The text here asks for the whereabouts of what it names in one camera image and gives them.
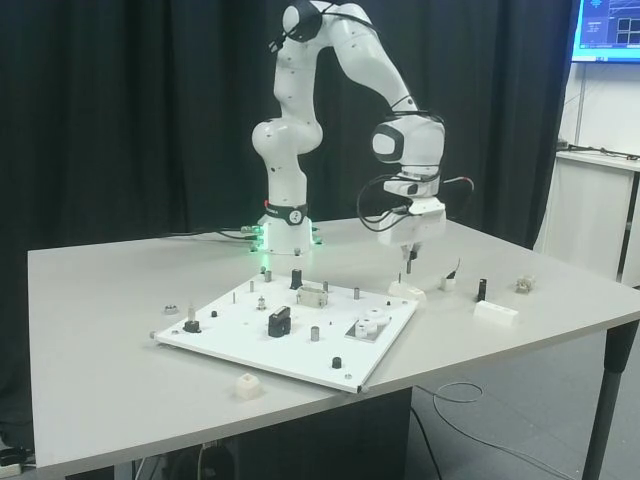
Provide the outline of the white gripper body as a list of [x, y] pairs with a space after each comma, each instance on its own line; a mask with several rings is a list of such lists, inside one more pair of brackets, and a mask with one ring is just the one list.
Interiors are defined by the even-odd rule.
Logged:
[[408, 247], [443, 234], [445, 226], [445, 205], [437, 198], [421, 198], [391, 210], [380, 222], [377, 236], [384, 245]]

